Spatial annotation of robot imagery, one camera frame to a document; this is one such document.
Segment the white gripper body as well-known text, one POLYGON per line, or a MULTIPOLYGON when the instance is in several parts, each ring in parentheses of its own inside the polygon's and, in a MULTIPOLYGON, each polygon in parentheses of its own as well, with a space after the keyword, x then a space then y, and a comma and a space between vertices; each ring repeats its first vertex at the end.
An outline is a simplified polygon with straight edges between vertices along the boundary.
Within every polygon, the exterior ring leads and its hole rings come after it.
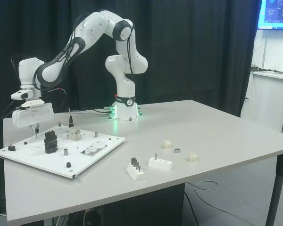
POLYGON ((15 127, 23 128, 54 118, 54 112, 51 103, 43 106, 27 108, 25 110, 15 110, 12 113, 12 122, 15 127))

